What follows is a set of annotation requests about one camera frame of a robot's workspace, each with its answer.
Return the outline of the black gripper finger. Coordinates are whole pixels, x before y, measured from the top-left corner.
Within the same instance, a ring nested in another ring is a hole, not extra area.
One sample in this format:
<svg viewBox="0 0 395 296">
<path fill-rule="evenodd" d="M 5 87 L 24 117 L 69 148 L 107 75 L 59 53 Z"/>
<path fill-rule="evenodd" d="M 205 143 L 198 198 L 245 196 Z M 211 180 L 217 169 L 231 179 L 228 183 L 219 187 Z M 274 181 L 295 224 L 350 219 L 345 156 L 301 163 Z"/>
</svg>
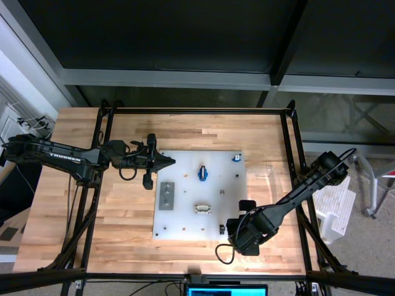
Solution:
<svg viewBox="0 0 395 296">
<path fill-rule="evenodd" d="M 228 219 L 228 230 L 236 231 L 238 228 L 241 228 L 244 223 L 244 218 L 239 216 L 238 218 L 230 218 Z"/>
<path fill-rule="evenodd" d="M 228 232 L 228 241 L 232 246 L 243 246 L 244 245 L 244 233 L 243 229 L 232 230 Z"/>
<path fill-rule="evenodd" d="M 157 160 L 155 161 L 155 172 L 158 172 L 166 167 L 172 166 L 175 164 L 174 160 Z"/>
<path fill-rule="evenodd" d="M 158 150 L 155 151 L 155 161 L 156 162 L 174 162 L 175 159 L 160 153 Z"/>
</svg>

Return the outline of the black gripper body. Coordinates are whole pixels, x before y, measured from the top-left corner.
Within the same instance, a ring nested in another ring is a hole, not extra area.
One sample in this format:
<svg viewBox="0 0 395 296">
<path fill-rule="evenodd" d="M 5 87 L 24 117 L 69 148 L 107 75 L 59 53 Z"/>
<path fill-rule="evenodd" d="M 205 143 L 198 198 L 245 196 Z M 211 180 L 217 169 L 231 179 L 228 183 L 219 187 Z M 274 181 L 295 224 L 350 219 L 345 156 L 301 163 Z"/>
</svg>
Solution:
<svg viewBox="0 0 395 296">
<path fill-rule="evenodd" d="M 148 134 L 146 145 L 143 142 L 136 141 L 132 141 L 131 143 L 137 146 L 135 151 L 135 167 L 146 171 L 143 175 L 143 187 L 145 189 L 152 189 L 154 184 L 152 174 L 155 173 L 156 135 L 153 133 Z"/>
<path fill-rule="evenodd" d="M 268 210 L 268 205 L 257 206 L 253 200 L 241 200 L 239 209 L 246 212 L 239 226 L 239 253 L 260 255 L 259 246 L 278 232 L 277 227 L 264 213 L 264 210 Z"/>
</svg>

